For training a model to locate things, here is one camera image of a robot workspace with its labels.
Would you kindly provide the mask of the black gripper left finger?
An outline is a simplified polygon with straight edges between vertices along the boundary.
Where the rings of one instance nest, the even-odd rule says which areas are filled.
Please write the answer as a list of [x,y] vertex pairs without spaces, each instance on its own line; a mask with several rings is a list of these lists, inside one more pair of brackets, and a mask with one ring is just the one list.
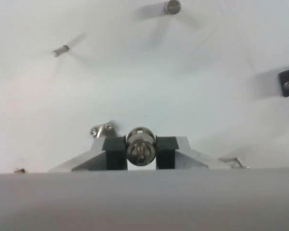
[[54,167],[51,171],[102,171],[127,168],[126,137],[96,138],[91,149]]

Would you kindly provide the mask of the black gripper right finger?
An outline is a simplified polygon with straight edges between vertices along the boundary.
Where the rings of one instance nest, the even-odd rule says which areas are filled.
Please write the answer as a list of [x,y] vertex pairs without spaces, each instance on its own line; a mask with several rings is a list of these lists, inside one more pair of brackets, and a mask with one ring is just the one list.
[[208,168],[204,155],[193,150],[187,137],[156,137],[158,169]]

